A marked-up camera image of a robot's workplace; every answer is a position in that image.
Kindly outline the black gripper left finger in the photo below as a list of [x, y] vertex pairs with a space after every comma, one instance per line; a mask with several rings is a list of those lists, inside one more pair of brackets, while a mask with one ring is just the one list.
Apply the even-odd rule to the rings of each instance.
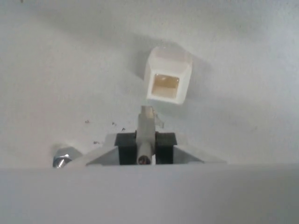
[[136, 132], [108, 134], [98, 148], [100, 156], [87, 165], [136, 165]]

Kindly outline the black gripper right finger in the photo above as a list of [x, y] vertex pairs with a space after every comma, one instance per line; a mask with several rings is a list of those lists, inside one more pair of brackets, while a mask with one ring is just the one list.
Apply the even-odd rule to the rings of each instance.
[[156, 132], [156, 164], [189, 164], [204, 161], [178, 147], [175, 133]]

